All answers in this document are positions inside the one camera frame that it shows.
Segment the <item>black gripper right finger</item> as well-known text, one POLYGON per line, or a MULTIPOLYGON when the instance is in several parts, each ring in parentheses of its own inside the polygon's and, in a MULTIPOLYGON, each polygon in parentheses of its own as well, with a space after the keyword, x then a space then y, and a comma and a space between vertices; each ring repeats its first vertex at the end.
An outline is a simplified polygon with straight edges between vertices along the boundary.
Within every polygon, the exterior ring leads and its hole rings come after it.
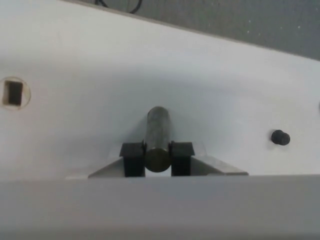
POLYGON ((249 173, 207 155, 204 145, 196 142, 171 142, 171 175, 181 176, 248 176, 249 173))

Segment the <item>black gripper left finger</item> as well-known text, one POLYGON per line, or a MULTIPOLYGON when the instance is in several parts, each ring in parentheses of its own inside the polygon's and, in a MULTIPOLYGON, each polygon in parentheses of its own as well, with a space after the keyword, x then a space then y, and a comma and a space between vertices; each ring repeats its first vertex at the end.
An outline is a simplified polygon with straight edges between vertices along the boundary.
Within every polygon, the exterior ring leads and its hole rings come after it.
POLYGON ((144 142, 125 142, 116 150, 118 156, 111 163, 100 167, 88 175, 93 178, 144 178, 145 145, 144 142))

